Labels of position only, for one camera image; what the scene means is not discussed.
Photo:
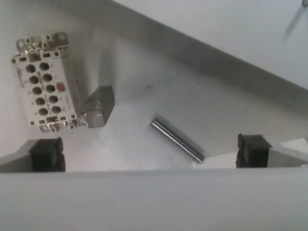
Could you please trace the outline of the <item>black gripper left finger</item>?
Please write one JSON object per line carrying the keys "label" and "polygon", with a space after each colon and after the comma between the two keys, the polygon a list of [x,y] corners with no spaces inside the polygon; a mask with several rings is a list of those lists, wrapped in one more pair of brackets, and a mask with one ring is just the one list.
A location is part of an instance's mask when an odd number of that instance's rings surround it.
{"label": "black gripper left finger", "polygon": [[0,158],[1,173],[66,172],[62,138],[26,141],[16,152]]}

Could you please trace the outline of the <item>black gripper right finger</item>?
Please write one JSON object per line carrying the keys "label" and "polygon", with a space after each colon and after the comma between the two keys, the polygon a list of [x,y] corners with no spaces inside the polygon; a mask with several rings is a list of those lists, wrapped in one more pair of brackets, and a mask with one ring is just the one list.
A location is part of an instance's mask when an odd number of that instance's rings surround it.
{"label": "black gripper right finger", "polygon": [[263,135],[238,135],[237,168],[301,167],[308,154],[282,146]]}

